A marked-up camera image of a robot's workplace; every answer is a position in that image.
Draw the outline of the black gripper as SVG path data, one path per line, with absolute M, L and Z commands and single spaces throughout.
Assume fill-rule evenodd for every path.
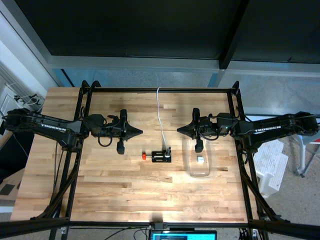
M 111 138 L 118 138 L 118 142 L 116 145 L 116 151 L 119 155 L 123 155 L 125 153 L 124 141 L 128 141 L 134 137 L 143 134 L 141 129 L 131 126 L 127 122 L 127 110 L 122 109 L 120 111 L 120 116 L 116 115 L 108 115 L 108 118 L 112 119 L 111 123 L 107 124 L 107 136 Z
M 201 153 L 204 149 L 203 139 L 207 141 L 215 141 L 217 139 L 217 126 L 211 121 L 214 118 L 211 113 L 208 116 L 201 117 L 200 110 L 194 108 L 192 111 L 192 122 L 179 127 L 177 132 L 196 140 L 195 152 Z

